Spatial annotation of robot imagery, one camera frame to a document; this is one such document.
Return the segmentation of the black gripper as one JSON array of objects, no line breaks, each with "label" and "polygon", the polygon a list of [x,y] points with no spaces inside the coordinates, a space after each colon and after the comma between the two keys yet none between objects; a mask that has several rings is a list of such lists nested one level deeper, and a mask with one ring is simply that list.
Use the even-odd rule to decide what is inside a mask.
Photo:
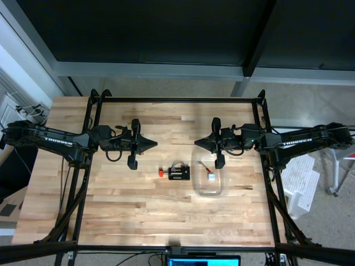
[{"label": "black gripper", "polygon": [[231,156],[241,156],[243,148],[234,134],[234,128],[221,128],[221,120],[218,117],[212,120],[212,134],[195,141],[197,147],[208,150],[210,153],[216,153],[215,168],[222,169],[225,165],[225,156],[222,154],[225,151]]},{"label": "black gripper", "polygon": [[140,134],[140,122],[138,119],[133,119],[131,129],[127,127],[122,130],[121,135],[116,139],[116,143],[122,151],[129,151],[127,165],[131,170],[137,170],[138,162],[136,154],[143,154],[145,151],[157,146],[157,142],[147,139]]}]

